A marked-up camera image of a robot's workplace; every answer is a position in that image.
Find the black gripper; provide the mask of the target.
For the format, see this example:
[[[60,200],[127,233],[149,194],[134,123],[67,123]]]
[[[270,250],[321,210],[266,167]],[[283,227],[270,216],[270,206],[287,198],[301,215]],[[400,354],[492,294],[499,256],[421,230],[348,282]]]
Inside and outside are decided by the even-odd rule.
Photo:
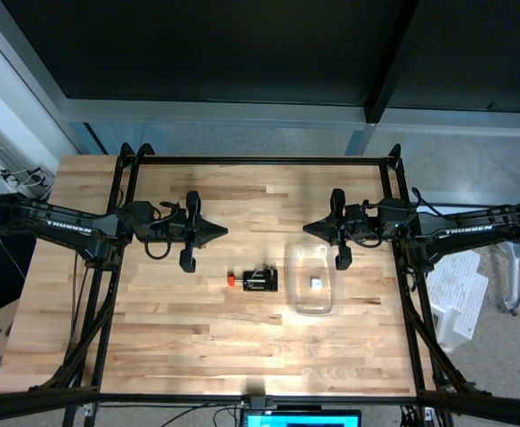
[[[330,208],[330,214],[316,222],[304,225],[303,230],[330,246],[337,246],[336,269],[344,271],[353,262],[352,249],[348,246],[348,241],[362,248],[372,249],[382,244],[382,237],[377,226],[366,214],[366,207],[347,205],[345,192],[342,189],[332,190]]]
[[[186,195],[185,208],[178,203],[160,202],[160,206],[169,210],[169,215],[154,219],[148,228],[144,238],[145,253],[156,261],[168,257],[173,243],[184,244],[180,252],[179,265],[186,273],[194,273],[196,259],[193,257],[195,246],[201,248],[228,234],[228,229],[204,219],[200,214],[201,200],[196,190],[189,191]],[[167,249],[162,255],[150,252],[150,243],[166,243]]]

